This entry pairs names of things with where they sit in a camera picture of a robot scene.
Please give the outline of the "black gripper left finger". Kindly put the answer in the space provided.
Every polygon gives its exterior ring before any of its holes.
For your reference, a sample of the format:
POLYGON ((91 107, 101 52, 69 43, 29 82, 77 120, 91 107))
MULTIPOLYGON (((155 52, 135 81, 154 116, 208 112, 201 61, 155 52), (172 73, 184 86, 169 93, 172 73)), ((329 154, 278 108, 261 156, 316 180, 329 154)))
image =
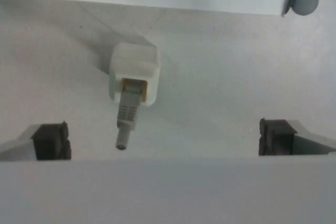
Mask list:
POLYGON ((16 139, 1 143, 1 161, 69 161, 68 124, 33 124, 16 139))

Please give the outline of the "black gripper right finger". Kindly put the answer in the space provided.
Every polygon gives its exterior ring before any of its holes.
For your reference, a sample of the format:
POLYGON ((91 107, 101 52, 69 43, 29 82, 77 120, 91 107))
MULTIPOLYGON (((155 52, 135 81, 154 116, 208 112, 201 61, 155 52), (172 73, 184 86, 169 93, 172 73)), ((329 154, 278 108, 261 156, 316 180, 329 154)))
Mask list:
POLYGON ((308 131, 298 120, 262 118, 259 156, 335 154, 335 140, 308 131))

